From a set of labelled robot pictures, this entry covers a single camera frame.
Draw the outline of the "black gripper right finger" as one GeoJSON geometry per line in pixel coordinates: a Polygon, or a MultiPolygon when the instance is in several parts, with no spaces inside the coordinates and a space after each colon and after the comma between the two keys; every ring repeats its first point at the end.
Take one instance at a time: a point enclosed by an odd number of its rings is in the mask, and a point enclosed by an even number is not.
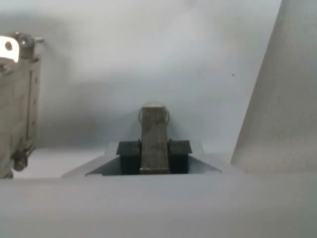
{"type": "Polygon", "coordinates": [[[171,174],[222,173],[212,165],[192,156],[189,140],[168,141],[168,163],[171,174]]]}

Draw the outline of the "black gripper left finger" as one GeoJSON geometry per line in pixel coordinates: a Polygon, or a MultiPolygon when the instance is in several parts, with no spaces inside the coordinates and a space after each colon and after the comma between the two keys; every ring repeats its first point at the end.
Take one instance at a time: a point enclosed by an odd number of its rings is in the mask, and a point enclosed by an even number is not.
{"type": "Polygon", "coordinates": [[[141,145],[137,141],[121,141],[112,144],[114,154],[107,149],[104,155],[94,159],[93,167],[86,176],[131,176],[139,175],[141,167],[141,145]]]}

